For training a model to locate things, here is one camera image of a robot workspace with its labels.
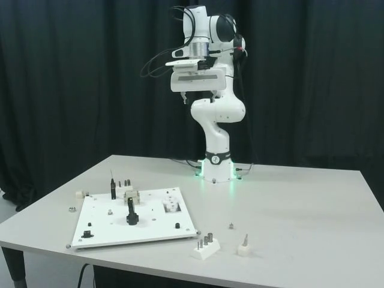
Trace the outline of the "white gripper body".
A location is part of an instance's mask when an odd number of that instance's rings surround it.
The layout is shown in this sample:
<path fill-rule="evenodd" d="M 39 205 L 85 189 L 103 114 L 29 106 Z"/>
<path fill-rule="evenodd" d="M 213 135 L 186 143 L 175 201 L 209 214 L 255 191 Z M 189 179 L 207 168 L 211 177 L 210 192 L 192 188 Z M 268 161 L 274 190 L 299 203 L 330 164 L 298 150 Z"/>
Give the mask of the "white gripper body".
<path fill-rule="evenodd" d="M 176 67 L 170 78 L 173 92 L 215 91 L 226 88 L 226 68 L 213 67 L 207 70 Z"/>

